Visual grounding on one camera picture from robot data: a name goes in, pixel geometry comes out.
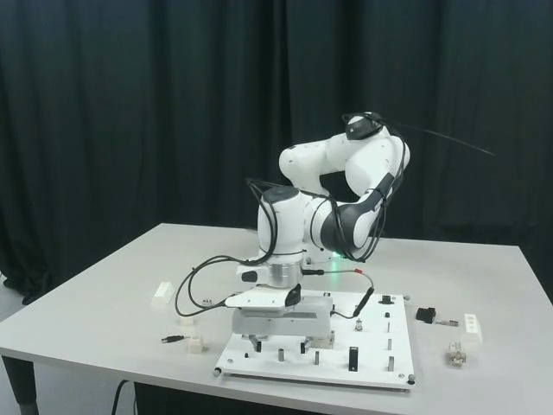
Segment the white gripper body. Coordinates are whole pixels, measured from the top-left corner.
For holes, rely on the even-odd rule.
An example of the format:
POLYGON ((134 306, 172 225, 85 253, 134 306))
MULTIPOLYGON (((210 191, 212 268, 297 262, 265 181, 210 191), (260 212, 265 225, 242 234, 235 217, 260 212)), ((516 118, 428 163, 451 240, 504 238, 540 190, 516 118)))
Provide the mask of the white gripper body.
POLYGON ((331 297, 304 296, 299 303, 278 311, 242 311, 232 314, 232 332, 238 335, 290 335, 321 337, 328 335, 331 297))

